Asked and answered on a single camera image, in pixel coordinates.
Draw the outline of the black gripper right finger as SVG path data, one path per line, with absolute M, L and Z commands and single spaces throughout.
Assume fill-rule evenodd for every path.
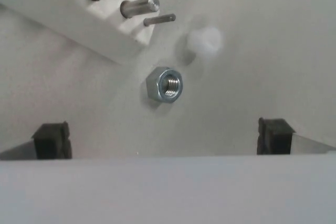
M 335 153 L 335 147 L 298 135 L 284 119 L 258 120 L 257 155 Z

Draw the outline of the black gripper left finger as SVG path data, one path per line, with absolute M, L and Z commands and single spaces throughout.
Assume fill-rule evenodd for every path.
M 1 160 L 72 159 L 68 122 L 44 123 L 31 140 L 1 152 Z

